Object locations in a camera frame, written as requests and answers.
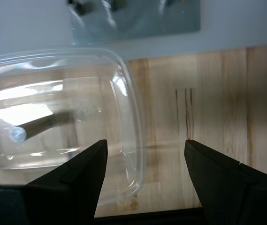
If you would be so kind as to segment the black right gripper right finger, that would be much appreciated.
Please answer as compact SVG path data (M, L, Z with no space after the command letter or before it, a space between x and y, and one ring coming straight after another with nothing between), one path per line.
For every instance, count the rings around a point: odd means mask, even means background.
M267 225L267 174L186 140L189 176L211 225Z

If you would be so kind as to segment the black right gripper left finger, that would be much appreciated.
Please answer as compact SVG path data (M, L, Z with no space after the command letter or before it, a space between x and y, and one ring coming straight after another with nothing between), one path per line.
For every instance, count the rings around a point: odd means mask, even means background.
M107 167L100 140L26 185L0 185L0 225L88 225Z

